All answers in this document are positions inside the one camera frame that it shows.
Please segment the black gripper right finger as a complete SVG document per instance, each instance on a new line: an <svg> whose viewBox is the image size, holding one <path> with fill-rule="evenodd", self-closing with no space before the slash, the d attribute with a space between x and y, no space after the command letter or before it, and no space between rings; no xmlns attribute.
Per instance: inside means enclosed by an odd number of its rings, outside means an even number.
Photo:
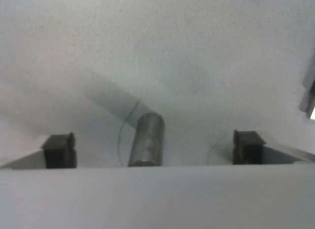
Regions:
<svg viewBox="0 0 315 229"><path fill-rule="evenodd" d="M256 131L233 134L233 165L314 163L315 155L264 138Z"/></svg>

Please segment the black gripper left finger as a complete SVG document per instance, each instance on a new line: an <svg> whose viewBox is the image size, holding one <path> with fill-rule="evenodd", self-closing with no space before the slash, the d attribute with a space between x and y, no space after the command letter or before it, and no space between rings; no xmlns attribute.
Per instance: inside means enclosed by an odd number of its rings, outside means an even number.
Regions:
<svg viewBox="0 0 315 229"><path fill-rule="evenodd" d="M77 167L74 133L52 134L40 149L0 165L1 169L66 169Z"/></svg>

